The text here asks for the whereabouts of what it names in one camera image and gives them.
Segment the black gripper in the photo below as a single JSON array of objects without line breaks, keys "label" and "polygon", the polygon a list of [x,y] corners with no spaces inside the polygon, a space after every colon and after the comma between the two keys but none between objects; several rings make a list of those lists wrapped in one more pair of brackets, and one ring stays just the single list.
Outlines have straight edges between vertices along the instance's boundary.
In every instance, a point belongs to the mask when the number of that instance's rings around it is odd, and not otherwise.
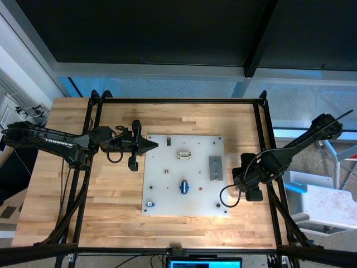
[{"label": "black gripper", "polygon": [[[248,168],[248,164],[253,160],[254,157],[255,154],[251,153],[243,153],[241,155],[242,168],[244,169],[243,172],[246,171],[246,169]],[[259,186],[256,185],[245,192],[245,198],[249,202],[261,202],[263,200],[263,194]]]},{"label": "black gripper", "polygon": [[158,147],[158,143],[148,140],[141,135],[142,126],[139,120],[132,122],[132,130],[127,130],[122,137],[121,152],[130,153],[128,167],[131,171],[138,170],[137,156]]}]

